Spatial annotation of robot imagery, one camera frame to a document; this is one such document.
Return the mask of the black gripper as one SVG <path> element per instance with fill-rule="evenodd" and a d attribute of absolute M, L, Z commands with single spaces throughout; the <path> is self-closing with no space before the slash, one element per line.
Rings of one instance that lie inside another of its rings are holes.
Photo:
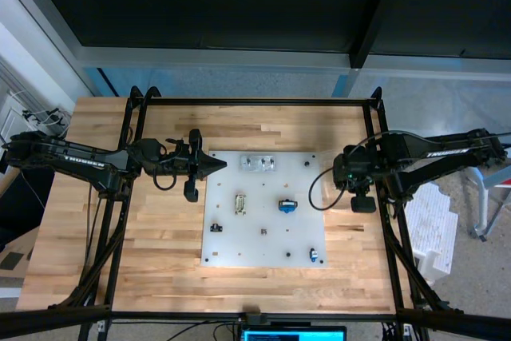
<path fill-rule="evenodd" d="M 363 146 L 348 145 L 333 161 L 333 181 L 337 189 L 354 194 L 351 210 L 358 213 L 376 211 L 373 197 L 367 196 L 374 183 L 370 175 L 370 156 Z"/>
<path fill-rule="evenodd" d="M 196 180 L 204 180 L 214 172 L 227 167 L 227 162 L 205 153 L 202 148 L 202 136 L 199 129 L 192 129 L 188 135 L 188 143 L 183 140 L 176 142 L 173 159 L 173 177 L 186 176 L 184 197 L 188 202 L 197 202 L 199 193 Z"/>

